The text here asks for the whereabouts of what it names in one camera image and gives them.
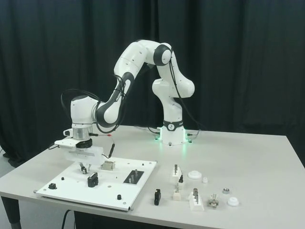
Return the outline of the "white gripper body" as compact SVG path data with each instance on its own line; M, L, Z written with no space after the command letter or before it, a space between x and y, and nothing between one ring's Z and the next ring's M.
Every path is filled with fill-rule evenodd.
M77 163L102 165L104 163L103 148L91 146L89 148L75 148L64 150L67 160Z

